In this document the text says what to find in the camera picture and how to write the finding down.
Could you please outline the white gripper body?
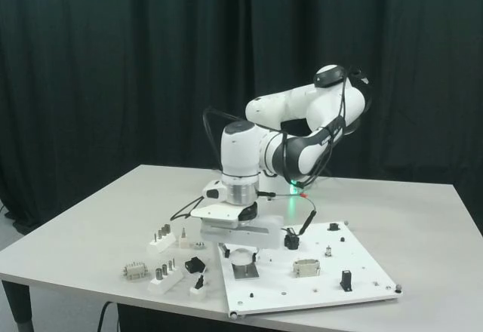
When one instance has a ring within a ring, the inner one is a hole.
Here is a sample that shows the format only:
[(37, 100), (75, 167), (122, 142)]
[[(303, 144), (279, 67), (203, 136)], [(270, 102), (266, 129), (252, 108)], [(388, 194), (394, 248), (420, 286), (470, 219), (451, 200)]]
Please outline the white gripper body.
[(232, 223), (202, 221), (200, 235), (205, 241), (259, 249), (277, 249), (281, 244), (282, 216), (269, 215)]

